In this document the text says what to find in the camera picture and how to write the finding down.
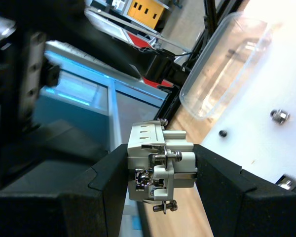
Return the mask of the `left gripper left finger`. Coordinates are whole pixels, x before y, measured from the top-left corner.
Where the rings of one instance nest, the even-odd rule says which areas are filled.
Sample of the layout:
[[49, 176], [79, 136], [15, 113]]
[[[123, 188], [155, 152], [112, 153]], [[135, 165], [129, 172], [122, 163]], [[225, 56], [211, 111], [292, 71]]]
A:
[[128, 182], [127, 145], [63, 185], [0, 191], [0, 237], [116, 237]]

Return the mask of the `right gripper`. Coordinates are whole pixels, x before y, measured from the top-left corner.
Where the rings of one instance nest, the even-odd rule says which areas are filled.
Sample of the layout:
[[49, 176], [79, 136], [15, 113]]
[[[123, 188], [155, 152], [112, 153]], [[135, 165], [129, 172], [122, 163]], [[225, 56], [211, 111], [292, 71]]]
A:
[[44, 87], [83, 81], [46, 58], [46, 40], [91, 53], [96, 52], [98, 40], [87, 35], [93, 26], [82, 0], [0, 0], [0, 17], [16, 23], [16, 30], [0, 41], [0, 191], [19, 185], [43, 164], [54, 168], [39, 181], [55, 186], [63, 175], [60, 166], [92, 166], [108, 152], [65, 120], [48, 125], [33, 122], [36, 105], [43, 117], [66, 115], [79, 126], [85, 121], [82, 105], [54, 94], [39, 96]]

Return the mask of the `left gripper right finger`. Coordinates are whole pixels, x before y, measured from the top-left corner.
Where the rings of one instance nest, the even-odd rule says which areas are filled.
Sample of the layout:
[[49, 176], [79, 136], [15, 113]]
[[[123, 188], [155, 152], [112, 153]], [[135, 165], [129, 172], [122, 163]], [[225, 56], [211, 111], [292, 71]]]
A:
[[296, 192], [270, 183], [201, 145], [196, 186], [216, 237], [296, 237]]

